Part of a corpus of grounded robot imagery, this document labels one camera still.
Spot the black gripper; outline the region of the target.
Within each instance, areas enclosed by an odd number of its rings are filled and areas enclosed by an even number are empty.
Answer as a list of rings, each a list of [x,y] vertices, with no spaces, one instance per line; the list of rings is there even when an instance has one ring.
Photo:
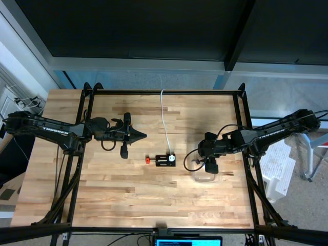
[[[210,174],[218,174],[219,167],[214,156],[215,141],[217,140],[217,134],[207,132],[204,136],[205,136],[205,140],[207,141],[205,171]]]
[[[124,126],[123,126],[123,137],[122,137],[122,146],[120,148],[121,158],[128,158],[128,141],[130,138],[130,125],[131,125],[131,113],[124,114]],[[131,144],[147,138],[145,133],[135,130],[131,127]]]

